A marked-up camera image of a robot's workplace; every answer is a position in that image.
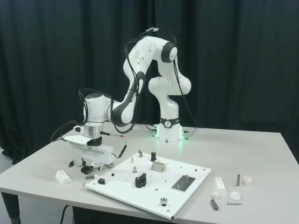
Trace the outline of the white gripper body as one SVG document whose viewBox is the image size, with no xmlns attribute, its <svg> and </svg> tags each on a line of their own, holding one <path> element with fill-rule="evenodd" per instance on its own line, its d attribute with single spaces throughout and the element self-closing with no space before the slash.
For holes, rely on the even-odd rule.
<svg viewBox="0 0 299 224">
<path fill-rule="evenodd" d="M 114 156 L 112 155 L 114 152 L 113 146 L 108 145 L 100 145 L 100 146 L 75 146 L 73 145 L 74 153 L 81 158 L 89 159 L 97 162 L 98 164 L 109 165 L 113 163 Z"/>
</svg>

